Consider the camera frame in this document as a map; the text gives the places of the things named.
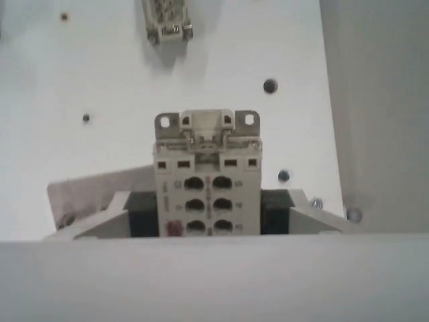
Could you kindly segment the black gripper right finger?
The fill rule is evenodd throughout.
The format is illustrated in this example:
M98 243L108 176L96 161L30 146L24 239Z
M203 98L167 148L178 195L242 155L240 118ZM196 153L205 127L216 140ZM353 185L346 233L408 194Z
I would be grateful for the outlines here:
M261 191L262 235L366 234L361 224L323 209L321 199L308 199L301 189Z

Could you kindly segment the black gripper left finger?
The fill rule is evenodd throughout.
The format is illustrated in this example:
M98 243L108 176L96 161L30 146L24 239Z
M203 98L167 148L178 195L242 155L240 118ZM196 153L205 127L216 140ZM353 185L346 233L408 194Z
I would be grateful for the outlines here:
M119 191L101 210L61 217L48 239L121 239L156 236L156 194Z

